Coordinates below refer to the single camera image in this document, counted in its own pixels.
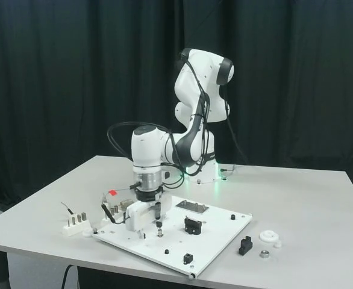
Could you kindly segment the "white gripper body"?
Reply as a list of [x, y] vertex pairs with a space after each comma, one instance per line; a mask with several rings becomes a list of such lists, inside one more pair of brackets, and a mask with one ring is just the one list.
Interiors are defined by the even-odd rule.
[[137, 232], [143, 230], [150, 223], [155, 223], [154, 216], [154, 205], [161, 203], [161, 221], [164, 222], [164, 218], [167, 212], [172, 206], [172, 196], [162, 195], [159, 200], [151, 202], [137, 201], [131, 204], [126, 210], [125, 226], [129, 231]]

